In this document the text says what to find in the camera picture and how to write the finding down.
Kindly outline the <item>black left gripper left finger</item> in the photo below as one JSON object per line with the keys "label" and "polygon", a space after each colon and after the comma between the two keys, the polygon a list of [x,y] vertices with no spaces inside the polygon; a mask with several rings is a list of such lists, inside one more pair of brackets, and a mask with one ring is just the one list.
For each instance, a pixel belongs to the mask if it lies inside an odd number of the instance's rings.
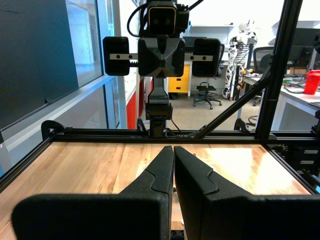
{"label": "black left gripper left finger", "polygon": [[20,201],[11,223],[19,240],[168,240],[174,153],[164,147],[118,194],[37,194]]}

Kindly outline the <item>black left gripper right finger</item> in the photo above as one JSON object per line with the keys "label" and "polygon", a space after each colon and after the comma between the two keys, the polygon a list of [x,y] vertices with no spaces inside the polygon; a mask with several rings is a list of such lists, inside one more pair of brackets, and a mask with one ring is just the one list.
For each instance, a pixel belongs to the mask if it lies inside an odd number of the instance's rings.
{"label": "black left gripper right finger", "polygon": [[190,240],[317,240],[318,195],[254,195],[180,146],[174,178]]}

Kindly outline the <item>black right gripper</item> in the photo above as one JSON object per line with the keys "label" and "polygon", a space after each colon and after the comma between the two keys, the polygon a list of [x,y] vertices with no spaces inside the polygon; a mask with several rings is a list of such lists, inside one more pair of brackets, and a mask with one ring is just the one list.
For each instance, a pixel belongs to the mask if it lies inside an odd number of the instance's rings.
{"label": "black right gripper", "polygon": [[137,68],[143,77],[181,77],[186,61],[192,62],[195,77],[214,77],[219,68],[221,43],[215,38],[196,38],[191,51],[183,38],[143,37],[137,53],[129,51],[127,37],[105,37],[102,43],[109,76],[127,76]]}

